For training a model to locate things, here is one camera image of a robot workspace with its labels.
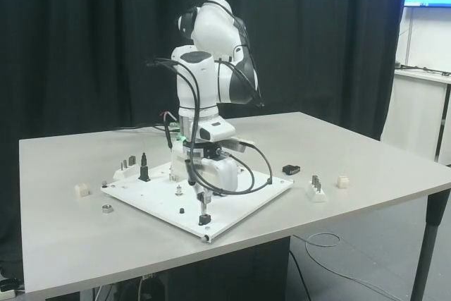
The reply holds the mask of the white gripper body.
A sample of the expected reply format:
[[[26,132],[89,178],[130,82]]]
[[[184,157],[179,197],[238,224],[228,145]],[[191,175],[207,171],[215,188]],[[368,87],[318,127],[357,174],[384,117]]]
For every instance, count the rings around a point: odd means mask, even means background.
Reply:
[[[189,178],[185,160],[188,156],[183,152],[171,153],[171,180],[181,182]],[[195,175],[195,183],[206,190],[217,191],[218,194],[227,195],[227,191],[237,191],[237,163],[230,157],[217,156],[212,159],[194,156],[193,165],[199,176]]]

